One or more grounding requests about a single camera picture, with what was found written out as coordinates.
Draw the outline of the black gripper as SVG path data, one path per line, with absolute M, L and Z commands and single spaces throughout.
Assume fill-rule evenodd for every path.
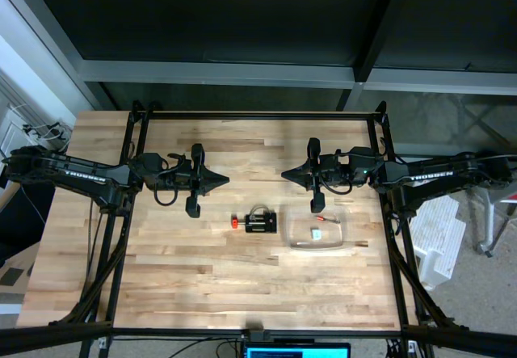
M 204 148 L 196 143 L 191 147 L 191 158 L 180 154 L 167 154 L 168 158 L 176 161 L 173 167 L 162 170 L 158 176 L 158 191 L 173 191 L 172 201 L 165 203 L 158 200 L 164 207 L 171 206 L 178 198 L 180 191 L 190 192 L 186 199 L 185 211 L 189 217 L 200 216 L 198 195 L 206 196 L 209 192 L 229 183 L 229 177 L 217 174 L 204 165 Z M 207 180 L 201 184 L 201 178 Z
M 321 155 L 319 139 L 309 139 L 307 154 L 308 160 L 291 170 L 283 171 L 281 177 L 311 191 L 311 212 L 321 213 L 326 206 L 321 187 L 337 196 L 345 196 L 351 193 L 351 181 L 347 177 L 345 165 L 338 160 L 339 153 Z

